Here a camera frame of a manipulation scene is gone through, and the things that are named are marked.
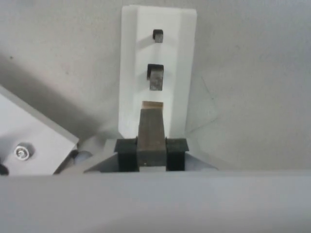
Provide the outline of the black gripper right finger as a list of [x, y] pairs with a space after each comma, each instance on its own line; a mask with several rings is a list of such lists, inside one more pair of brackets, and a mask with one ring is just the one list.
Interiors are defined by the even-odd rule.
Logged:
[[167, 171], [207, 171], [218, 170], [207, 163], [201, 152], [190, 149], [185, 138], [166, 138]]

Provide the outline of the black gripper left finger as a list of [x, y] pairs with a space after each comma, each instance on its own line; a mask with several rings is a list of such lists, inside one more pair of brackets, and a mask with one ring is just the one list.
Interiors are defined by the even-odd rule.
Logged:
[[109, 139], [102, 151], [86, 160], [84, 173], [138, 172], [137, 140]]

